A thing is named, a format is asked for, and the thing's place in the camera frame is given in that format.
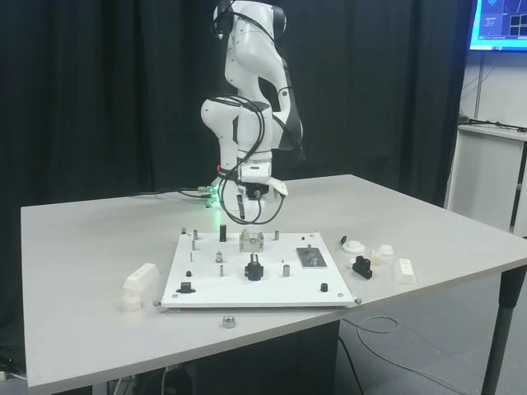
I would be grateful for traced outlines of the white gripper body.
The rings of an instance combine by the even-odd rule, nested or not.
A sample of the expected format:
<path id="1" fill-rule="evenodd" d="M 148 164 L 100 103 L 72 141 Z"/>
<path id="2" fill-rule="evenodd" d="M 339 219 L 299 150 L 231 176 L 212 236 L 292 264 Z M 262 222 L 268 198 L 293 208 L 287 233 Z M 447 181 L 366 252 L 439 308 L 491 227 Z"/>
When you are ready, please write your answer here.
<path id="1" fill-rule="evenodd" d="M 242 205 L 248 202 L 267 203 L 270 186 L 267 184 L 238 183 L 236 192 L 236 204 Z"/>

